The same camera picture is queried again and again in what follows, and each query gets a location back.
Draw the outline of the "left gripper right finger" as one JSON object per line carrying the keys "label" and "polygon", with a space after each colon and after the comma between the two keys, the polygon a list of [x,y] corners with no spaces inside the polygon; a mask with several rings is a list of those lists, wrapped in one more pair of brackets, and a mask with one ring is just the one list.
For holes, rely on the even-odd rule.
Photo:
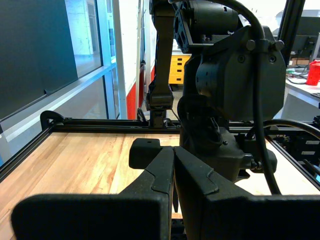
{"label": "left gripper right finger", "polygon": [[317,195],[252,195],[182,147],[174,149],[177,195],[189,240],[317,240]]}

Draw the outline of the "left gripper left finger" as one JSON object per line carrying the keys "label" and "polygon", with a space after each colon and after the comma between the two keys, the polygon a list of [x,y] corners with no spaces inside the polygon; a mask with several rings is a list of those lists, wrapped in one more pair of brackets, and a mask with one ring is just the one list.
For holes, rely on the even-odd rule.
{"label": "left gripper left finger", "polygon": [[37,194],[11,214],[18,240],[168,240],[174,150],[164,147],[118,194]]}

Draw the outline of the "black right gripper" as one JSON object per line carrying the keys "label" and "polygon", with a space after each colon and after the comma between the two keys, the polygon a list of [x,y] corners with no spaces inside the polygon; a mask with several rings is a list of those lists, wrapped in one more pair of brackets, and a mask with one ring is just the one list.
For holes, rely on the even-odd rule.
{"label": "black right gripper", "polygon": [[[184,130],[180,131],[179,146],[231,182],[248,179],[248,169],[254,173],[264,173],[255,140],[247,140],[240,134],[234,136],[224,128],[220,132],[222,144],[217,149],[210,146],[206,154],[196,153]],[[137,138],[129,151],[129,167],[132,169],[146,170],[148,166],[159,169],[172,167],[174,159],[174,148],[161,146],[159,139]]]}

